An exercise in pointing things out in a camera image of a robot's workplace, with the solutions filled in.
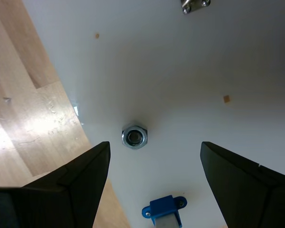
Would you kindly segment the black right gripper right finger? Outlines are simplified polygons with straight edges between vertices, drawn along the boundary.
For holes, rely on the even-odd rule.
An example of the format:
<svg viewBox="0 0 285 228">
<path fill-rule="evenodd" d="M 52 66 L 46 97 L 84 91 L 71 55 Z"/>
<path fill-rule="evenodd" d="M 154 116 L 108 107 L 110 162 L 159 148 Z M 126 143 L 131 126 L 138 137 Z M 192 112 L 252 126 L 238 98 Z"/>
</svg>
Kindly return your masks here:
<svg viewBox="0 0 285 228">
<path fill-rule="evenodd" d="M 285 228 L 285 175 L 211 142 L 200 160 L 229 228 Z"/>
</svg>

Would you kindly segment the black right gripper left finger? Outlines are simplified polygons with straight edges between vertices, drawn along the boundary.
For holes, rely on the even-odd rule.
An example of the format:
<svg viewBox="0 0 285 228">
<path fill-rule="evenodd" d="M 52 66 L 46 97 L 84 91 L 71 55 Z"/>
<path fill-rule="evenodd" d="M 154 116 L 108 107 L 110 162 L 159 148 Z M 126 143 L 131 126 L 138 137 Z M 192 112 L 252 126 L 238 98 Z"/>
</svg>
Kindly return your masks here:
<svg viewBox="0 0 285 228">
<path fill-rule="evenodd" d="M 91 228 L 109 164 L 102 142 L 23 187 L 0 187 L 0 228 Z"/>
</svg>

